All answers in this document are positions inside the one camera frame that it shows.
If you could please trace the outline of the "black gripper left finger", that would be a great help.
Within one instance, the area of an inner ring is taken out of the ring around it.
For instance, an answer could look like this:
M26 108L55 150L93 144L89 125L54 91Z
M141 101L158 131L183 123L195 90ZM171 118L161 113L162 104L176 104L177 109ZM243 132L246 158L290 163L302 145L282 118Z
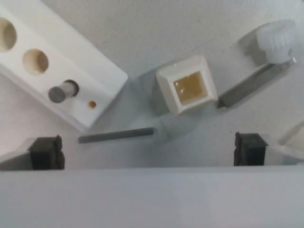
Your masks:
M0 156L2 171L45 171L63 170L65 156L62 138L28 138L16 150Z

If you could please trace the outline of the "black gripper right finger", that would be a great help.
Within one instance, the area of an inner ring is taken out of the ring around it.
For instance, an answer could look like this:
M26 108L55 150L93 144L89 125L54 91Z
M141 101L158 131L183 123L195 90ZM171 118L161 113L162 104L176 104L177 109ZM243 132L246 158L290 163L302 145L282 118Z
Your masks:
M281 145L267 134L235 134L234 166L303 165L304 152Z

